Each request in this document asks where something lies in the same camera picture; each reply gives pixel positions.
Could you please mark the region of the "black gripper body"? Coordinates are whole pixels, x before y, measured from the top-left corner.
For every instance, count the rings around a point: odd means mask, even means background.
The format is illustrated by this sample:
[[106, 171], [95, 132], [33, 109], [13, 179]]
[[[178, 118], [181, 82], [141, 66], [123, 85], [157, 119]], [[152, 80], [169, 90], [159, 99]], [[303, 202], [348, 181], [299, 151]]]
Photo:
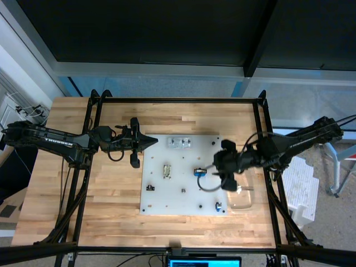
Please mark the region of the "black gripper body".
[[115, 127], [122, 130], [117, 139], [118, 150], [121, 151], [121, 157], [115, 161], [121, 161], [125, 155], [125, 151], [130, 150], [132, 152], [130, 155], [130, 164], [134, 169], [138, 169], [140, 167], [140, 160], [138, 158], [140, 125], [137, 117], [130, 119], [130, 128], [128, 126], [119, 125]]
[[235, 173], [241, 172], [240, 156], [244, 152], [236, 149], [236, 143], [224, 139], [221, 141], [221, 150], [214, 155], [213, 165], [217, 169], [216, 175], [221, 180], [221, 188], [230, 192], [237, 192], [238, 182]]

